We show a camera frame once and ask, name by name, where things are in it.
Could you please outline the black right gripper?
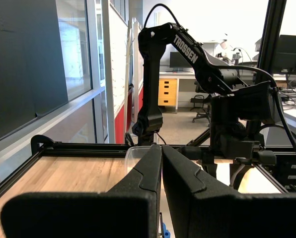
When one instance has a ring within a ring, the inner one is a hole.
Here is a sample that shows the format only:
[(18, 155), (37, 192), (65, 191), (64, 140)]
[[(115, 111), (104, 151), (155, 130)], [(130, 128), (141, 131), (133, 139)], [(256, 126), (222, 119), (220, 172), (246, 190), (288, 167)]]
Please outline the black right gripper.
[(264, 82), (240, 88), (230, 95), (210, 97), (209, 129), (182, 147), (181, 153), (191, 160), (202, 160), (202, 168), (214, 178), (217, 177), (216, 156), (245, 164), (275, 165), (277, 157), (273, 151), (264, 149), (263, 135), (241, 123), (241, 120), (279, 122), (273, 90), (270, 83)]

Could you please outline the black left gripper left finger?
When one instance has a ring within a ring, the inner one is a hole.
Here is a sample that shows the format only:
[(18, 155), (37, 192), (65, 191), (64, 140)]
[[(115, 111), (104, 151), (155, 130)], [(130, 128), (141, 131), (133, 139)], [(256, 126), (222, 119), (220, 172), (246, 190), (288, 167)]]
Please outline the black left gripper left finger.
[(32, 192), (0, 212), (8, 238), (155, 238), (159, 226), (162, 151), (150, 147), (104, 193)]

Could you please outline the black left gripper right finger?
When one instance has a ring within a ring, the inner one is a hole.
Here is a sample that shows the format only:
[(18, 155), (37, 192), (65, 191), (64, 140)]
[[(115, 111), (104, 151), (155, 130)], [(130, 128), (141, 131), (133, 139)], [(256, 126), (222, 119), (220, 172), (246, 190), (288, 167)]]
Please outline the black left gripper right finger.
[(296, 238), (296, 193), (242, 194), (168, 145), (162, 176), (178, 238)]

